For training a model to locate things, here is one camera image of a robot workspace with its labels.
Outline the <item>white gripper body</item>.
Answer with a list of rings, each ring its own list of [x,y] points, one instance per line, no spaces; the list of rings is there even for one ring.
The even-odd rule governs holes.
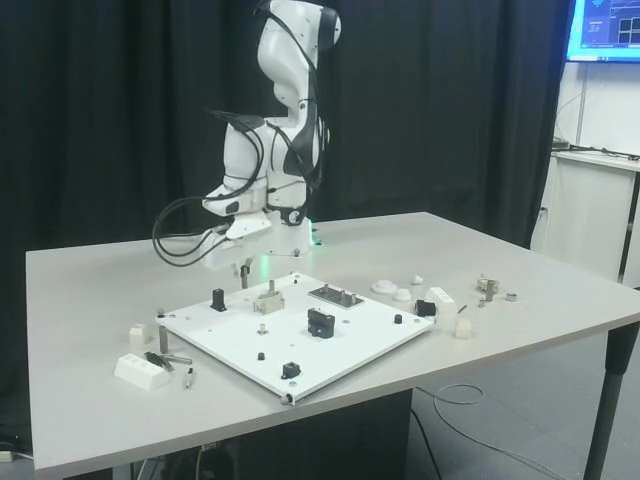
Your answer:
[[[201,239],[201,262],[211,270],[240,266],[246,260],[266,253],[272,244],[273,231],[265,230],[236,239],[214,230],[205,231]]]

